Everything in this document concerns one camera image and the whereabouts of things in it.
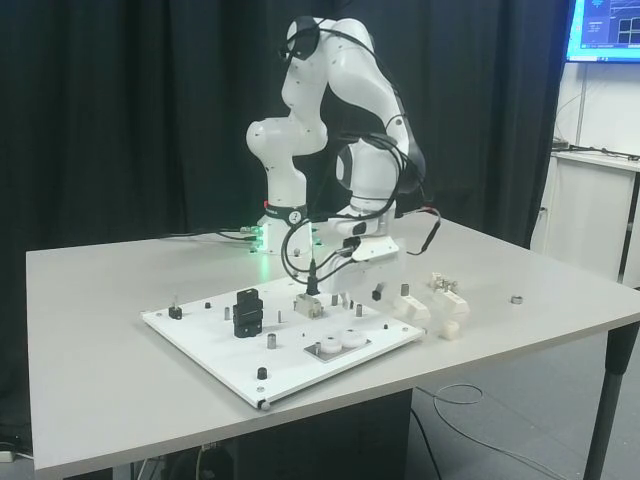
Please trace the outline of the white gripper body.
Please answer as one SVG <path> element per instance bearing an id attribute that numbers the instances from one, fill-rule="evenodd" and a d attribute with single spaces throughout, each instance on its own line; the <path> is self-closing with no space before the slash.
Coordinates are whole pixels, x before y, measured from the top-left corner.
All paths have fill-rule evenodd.
<path id="1" fill-rule="evenodd" d="M 401 259 L 393 255 L 370 261 L 353 262 L 336 256 L 319 269 L 319 290 L 327 294 L 350 293 L 359 288 L 373 289 L 390 282 L 401 272 Z"/>

